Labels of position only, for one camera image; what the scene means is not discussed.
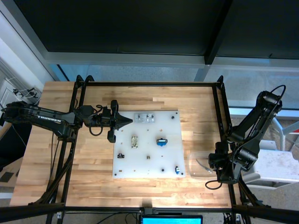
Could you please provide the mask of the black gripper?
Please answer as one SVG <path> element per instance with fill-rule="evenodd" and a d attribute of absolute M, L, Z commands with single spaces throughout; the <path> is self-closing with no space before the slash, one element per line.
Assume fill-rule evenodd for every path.
<path fill-rule="evenodd" d="M 103 107 L 102 113 L 100 115 L 101 130 L 103 130 L 104 127 L 110 128 L 110 130 L 107 133 L 107 139 L 110 143 L 116 142 L 116 136 L 114 134 L 114 131 L 116 129 L 118 109 L 119 105 L 117 100 L 112 100 L 110 104 L 110 109 L 108 109 L 107 106 Z M 132 119 L 124 117 L 120 113 L 118 113 L 118 120 L 122 121 L 119 123 L 119 129 L 133 122 Z"/>
<path fill-rule="evenodd" d="M 222 183 L 233 184 L 233 167 L 232 156 L 233 152 L 230 149 L 230 145 L 226 142 L 217 142 L 215 144 L 215 165 L 217 167 L 217 180 Z"/>

